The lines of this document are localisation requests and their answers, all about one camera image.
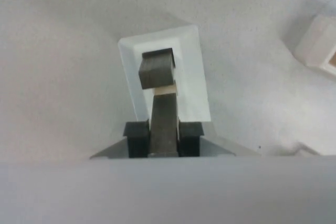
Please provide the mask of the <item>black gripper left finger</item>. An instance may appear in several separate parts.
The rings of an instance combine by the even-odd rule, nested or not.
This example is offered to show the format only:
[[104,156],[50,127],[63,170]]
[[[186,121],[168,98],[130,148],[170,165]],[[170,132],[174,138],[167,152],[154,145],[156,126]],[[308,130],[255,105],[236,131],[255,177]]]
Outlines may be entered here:
[[149,122],[127,122],[123,139],[92,155],[94,158],[147,158],[149,153]]

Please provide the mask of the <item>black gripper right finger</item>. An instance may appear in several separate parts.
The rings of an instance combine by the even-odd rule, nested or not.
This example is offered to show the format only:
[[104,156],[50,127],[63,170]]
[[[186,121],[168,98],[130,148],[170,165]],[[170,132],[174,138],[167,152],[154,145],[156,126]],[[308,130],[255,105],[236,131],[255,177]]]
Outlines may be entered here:
[[179,122],[180,157],[236,156],[233,152],[204,138],[201,122]]

